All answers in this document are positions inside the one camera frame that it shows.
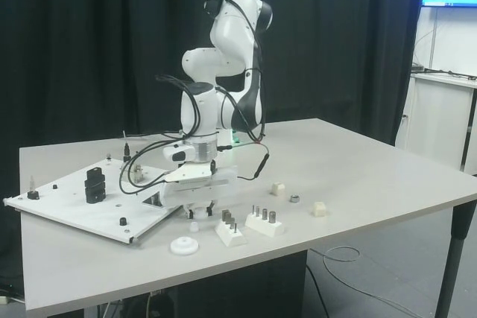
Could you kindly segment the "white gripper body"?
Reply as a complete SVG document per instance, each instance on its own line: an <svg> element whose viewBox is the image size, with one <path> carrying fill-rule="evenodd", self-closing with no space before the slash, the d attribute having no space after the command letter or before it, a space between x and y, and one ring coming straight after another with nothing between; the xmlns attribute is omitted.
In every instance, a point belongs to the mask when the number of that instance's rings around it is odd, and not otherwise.
<svg viewBox="0 0 477 318"><path fill-rule="evenodd" d="M236 166L216 168L209 165L183 165L166 174L162 187L162 205L165 207L209 203L225 200L237 193Z"/></svg>

